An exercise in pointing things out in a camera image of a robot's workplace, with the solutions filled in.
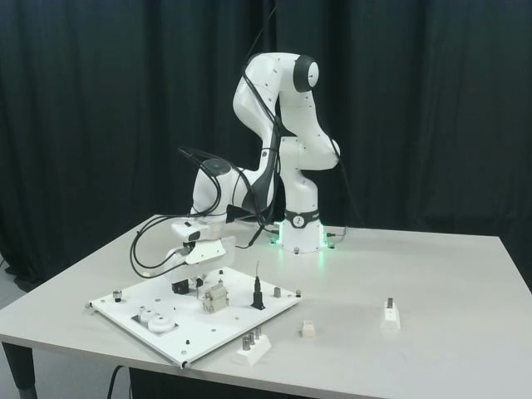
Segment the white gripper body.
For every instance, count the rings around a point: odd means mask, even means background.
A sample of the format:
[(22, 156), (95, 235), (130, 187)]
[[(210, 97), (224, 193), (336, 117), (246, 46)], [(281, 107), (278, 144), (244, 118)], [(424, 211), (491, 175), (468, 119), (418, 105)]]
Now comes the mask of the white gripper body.
[(234, 261), (234, 237), (201, 240), (176, 249), (164, 266), (164, 277), (171, 283), (204, 278), (210, 272), (230, 266)]

